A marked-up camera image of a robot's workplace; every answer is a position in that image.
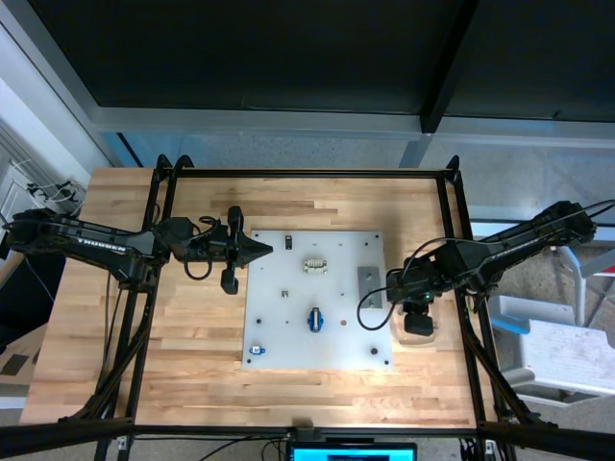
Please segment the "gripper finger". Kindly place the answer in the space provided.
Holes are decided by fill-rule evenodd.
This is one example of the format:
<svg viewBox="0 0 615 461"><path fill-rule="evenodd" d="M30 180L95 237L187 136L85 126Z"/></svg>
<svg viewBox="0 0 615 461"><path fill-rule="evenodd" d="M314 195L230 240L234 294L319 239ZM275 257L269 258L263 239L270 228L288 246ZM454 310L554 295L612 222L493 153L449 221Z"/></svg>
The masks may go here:
<svg viewBox="0 0 615 461"><path fill-rule="evenodd" d="M238 252L238 266L243 269L251 262L273 253L272 248L266 249L240 249Z"/></svg>
<svg viewBox="0 0 615 461"><path fill-rule="evenodd" d="M250 238L243 230L238 233L238 246L243 251L272 251L273 247Z"/></svg>

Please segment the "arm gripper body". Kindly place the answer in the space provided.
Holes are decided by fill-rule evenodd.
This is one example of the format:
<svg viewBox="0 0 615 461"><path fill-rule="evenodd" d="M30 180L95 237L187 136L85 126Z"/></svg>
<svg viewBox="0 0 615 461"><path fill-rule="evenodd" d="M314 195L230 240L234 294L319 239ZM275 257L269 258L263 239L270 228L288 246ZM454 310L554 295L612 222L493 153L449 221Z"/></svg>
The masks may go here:
<svg viewBox="0 0 615 461"><path fill-rule="evenodd" d="M406 333L415 335L433 334L433 318L430 316L427 303L404 302L403 312Z"/></svg>
<svg viewBox="0 0 615 461"><path fill-rule="evenodd" d="M239 282L235 271L239 263L241 237L243 235L244 216L239 206L231 206L228 212L228 225L222 255L226 268L222 271L221 287L228 295L236 295Z"/></svg>

